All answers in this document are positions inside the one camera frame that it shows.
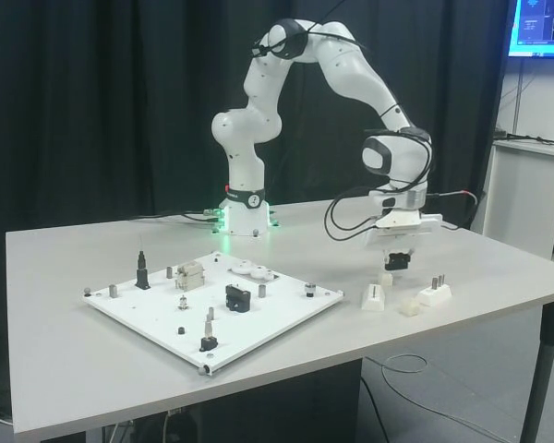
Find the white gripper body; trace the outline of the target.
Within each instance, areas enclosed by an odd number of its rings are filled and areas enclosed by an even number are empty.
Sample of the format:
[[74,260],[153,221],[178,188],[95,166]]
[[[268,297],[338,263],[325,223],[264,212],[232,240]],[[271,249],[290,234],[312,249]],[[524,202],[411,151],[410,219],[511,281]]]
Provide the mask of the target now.
[[383,252],[414,252],[423,236],[435,233],[441,222],[440,214],[389,212],[376,219],[364,244]]

